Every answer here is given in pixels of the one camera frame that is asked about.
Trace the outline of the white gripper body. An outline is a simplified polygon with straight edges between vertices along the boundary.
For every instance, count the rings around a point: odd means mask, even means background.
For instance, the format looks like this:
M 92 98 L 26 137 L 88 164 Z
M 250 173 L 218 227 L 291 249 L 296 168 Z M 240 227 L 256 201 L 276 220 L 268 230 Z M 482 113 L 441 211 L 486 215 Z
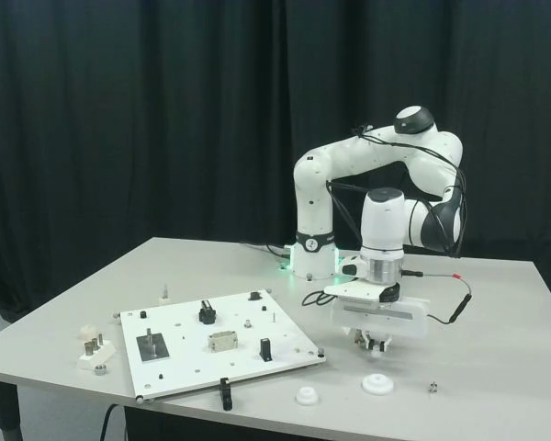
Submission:
M 332 322 L 375 335 L 423 338 L 428 333 L 429 301 L 405 297 L 390 303 L 337 298 Z

